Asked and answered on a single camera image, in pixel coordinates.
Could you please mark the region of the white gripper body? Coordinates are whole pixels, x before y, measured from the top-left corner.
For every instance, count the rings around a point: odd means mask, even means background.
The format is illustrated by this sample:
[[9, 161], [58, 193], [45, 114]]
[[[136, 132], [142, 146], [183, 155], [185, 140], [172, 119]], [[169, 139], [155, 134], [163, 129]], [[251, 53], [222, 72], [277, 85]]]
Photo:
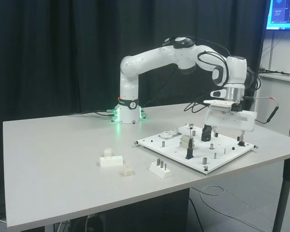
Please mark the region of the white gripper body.
[[257, 113], [253, 111], [241, 111], [231, 115], [220, 111], [209, 110], [205, 114], [204, 123], [212, 127], [251, 132], [254, 130], [256, 118]]

